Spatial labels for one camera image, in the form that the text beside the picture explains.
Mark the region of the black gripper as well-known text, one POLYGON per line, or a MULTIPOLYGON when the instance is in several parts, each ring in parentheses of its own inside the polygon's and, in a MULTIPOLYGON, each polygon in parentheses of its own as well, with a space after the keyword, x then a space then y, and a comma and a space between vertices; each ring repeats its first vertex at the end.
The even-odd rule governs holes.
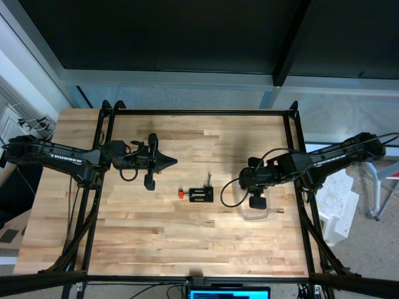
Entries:
POLYGON ((251 194, 249 207, 252 209, 265 210, 267 208, 266 198, 261 195, 264 189, 274 186, 280 179, 276 166, 265 166, 260 158, 250 157, 248 166, 239 173, 239 186, 251 194))
POLYGON ((135 170, 144 169, 147 170, 147 174, 144 177, 144 186, 148 191, 155 190, 155 181, 153 174, 155 172, 161 173, 164 169, 173 166, 178 163, 178 160, 169 157, 160 150, 158 150, 158 137, 155 133, 148 135, 148 144, 144 142, 131 141, 132 145, 137 145, 137 150, 132 152, 131 160, 135 170))

